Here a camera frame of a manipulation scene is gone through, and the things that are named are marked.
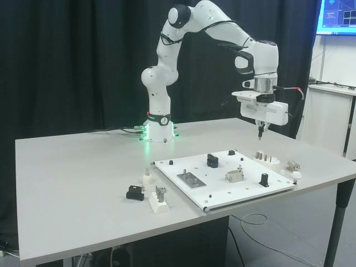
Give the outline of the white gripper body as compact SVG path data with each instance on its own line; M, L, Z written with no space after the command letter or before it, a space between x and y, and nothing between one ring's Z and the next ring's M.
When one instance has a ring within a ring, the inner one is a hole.
M287 103L275 101L266 105L255 105L242 102L240 113L244 117L274 125L286 125L288 123Z

